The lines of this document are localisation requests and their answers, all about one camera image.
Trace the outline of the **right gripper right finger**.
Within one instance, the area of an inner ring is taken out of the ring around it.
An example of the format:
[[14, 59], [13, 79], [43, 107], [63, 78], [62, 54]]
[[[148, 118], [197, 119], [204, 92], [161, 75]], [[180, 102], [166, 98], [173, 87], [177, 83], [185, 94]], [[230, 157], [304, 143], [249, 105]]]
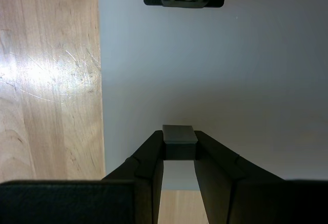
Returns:
[[277, 223], [283, 179], [202, 131], [194, 168], [209, 223]]

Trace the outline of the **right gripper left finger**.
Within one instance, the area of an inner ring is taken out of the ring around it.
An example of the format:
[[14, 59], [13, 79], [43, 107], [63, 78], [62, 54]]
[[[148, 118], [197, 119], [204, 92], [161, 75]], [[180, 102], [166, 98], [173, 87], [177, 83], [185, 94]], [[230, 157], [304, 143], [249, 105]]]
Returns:
[[158, 223], [165, 144], [155, 131], [123, 164], [103, 180], [131, 181], [135, 223]]

